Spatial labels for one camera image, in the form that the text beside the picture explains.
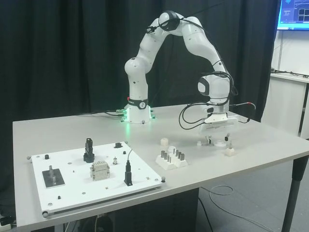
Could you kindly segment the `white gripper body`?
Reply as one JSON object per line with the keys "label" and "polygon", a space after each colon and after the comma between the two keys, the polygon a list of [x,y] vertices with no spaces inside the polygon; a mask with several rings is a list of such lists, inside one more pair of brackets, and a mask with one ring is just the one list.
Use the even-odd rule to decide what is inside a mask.
{"label": "white gripper body", "polygon": [[229,116],[225,121],[204,122],[199,127],[199,134],[211,134],[214,131],[222,131],[238,124],[238,118]]}

